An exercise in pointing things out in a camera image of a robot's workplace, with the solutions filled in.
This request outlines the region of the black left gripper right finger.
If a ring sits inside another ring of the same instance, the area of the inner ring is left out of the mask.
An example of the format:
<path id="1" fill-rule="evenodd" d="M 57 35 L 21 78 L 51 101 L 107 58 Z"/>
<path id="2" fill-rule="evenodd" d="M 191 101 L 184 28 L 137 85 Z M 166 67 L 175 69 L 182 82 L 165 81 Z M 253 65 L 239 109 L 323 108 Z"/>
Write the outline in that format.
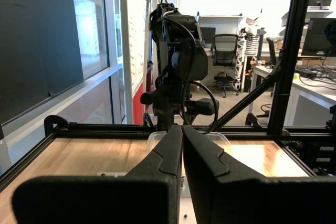
<path id="1" fill-rule="evenodd" d="M 335 178 L 266 177 L 191 126 L 183 141 L 198 223 L 335 223 Z"/>

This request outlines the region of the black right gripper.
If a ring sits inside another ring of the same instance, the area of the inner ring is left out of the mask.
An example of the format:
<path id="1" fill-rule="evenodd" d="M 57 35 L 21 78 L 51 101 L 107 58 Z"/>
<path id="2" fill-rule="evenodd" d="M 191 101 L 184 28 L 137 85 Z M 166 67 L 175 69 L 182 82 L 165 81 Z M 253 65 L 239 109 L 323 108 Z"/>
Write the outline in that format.
<path id="1" fill-rule="evenodd" d="M 182 105 L 180 99 L 169 94 L 152 91 L 143 93 L 140 97 L 141 104 L 152 105 L 154 114 L 180 114 Z M 199 100 L 186 100 L 184 103 L 186 111 L 195 115 L 213 115 L 215 106 L 211 98 L 201 98 Z"/>

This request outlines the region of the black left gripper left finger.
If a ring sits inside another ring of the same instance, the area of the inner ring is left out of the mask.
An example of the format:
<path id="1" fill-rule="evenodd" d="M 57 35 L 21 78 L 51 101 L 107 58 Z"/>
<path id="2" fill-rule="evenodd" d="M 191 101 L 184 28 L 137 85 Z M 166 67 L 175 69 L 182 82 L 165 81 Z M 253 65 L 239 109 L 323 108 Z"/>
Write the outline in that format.
<path id="1" fill-rule="evenodd" d="M 18 223 L 178 223 L 182 129 L 172 126 L 126 175 L 40 176 L 12 196 Z"/>

